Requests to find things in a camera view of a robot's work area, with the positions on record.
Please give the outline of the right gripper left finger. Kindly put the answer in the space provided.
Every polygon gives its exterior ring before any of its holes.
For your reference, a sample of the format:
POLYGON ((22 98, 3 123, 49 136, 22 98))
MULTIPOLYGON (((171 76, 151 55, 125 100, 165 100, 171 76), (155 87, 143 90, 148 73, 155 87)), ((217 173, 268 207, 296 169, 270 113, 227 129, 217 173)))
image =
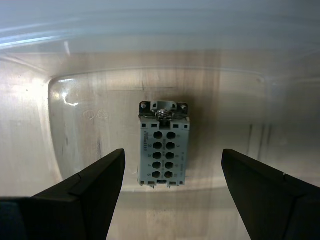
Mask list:
POLYGON ((105 240, 126 167, 117 149, 31 197, 1 197, 2 240, 105 240))

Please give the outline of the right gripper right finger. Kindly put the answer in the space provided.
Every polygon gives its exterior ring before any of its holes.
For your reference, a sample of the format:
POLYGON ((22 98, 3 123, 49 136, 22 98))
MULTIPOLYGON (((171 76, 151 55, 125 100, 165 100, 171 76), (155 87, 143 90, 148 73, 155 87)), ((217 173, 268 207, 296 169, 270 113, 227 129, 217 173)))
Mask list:
POLYGON ((232 149, 222 152, 228 190, 252 240, 318 240, 320 189, 232 149))

